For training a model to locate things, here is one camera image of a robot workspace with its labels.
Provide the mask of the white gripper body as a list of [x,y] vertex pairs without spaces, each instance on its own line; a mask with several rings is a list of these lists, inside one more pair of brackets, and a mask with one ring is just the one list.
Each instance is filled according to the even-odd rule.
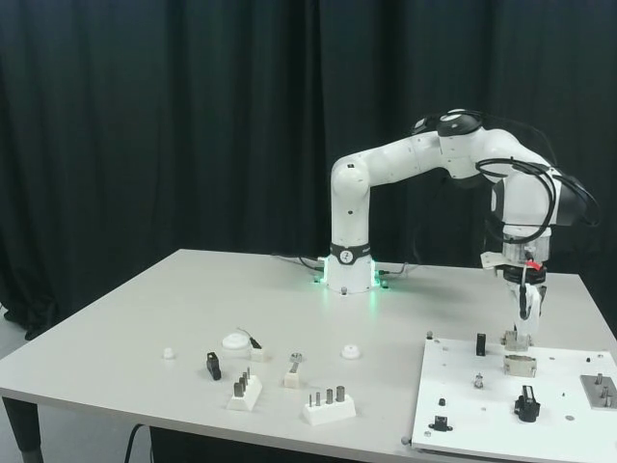
[[514,285],[514,326],[519,334],[536,334],[540,326],[543,298],[537,286]]

